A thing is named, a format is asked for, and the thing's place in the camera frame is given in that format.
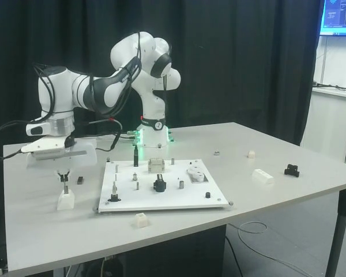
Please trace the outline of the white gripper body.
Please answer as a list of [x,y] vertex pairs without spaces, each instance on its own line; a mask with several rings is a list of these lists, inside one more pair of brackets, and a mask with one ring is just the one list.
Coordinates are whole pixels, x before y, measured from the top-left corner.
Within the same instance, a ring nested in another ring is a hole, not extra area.
[[95,139],[43,137],[25,146],[28,169],[74,169],[97,163]]

